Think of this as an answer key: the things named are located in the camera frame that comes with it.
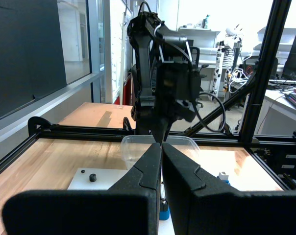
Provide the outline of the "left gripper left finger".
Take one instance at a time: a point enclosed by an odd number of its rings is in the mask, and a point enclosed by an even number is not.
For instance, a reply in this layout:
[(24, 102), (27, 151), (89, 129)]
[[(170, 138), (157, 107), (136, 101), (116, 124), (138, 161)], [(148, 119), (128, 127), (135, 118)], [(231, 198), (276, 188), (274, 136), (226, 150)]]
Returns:
[(161, 146), (152, 144), (108, 190), (29, 190), (8, 199), (9, 235), (155, 235)]

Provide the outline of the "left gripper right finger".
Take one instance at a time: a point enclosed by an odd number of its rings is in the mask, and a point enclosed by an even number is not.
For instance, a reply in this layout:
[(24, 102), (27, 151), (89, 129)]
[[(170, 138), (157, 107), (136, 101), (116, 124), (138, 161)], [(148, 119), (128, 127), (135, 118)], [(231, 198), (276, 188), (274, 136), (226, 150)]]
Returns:
[(296, 191), (239, 191), (170, 144), (162, 150), (177, 235), (296, 235)]

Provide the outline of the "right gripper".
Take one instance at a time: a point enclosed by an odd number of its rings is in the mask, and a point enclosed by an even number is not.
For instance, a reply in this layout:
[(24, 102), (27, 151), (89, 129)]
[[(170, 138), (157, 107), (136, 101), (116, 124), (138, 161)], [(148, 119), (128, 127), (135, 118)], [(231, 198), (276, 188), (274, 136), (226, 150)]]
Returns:
[(169, 122), (196, 117), (193, 103), (203, 91), (198, 69), (187, 63), (162, 63), (157, 66), (154, 112)]

